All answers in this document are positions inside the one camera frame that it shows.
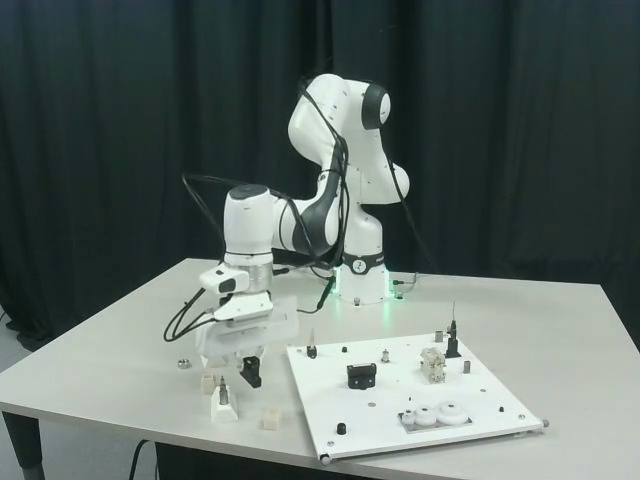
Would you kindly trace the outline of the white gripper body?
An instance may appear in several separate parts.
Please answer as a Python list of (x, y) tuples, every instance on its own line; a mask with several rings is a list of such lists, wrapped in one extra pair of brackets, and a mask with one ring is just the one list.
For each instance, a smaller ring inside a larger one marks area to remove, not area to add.
[(265, 347), (299, 332), (295, 296), (271, 300), (268, 295), (236, 295), (207, 313), (195, 332), (195, 347), (205, 368), (216, 368), (246, 356), (261, 357)]

